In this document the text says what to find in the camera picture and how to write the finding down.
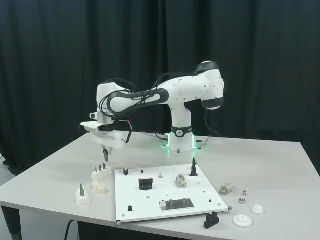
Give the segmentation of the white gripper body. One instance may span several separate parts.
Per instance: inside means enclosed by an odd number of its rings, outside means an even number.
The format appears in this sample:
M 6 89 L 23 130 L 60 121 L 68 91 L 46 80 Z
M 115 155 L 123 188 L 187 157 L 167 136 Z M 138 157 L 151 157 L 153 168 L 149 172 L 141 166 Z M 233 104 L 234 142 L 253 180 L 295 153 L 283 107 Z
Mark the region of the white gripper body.
M 90 139 L 105 148 L 122 149 L 125 146 L 123 140 L 124 133 L 122 131 L 101 131 L 98 128 L 88 128 Z

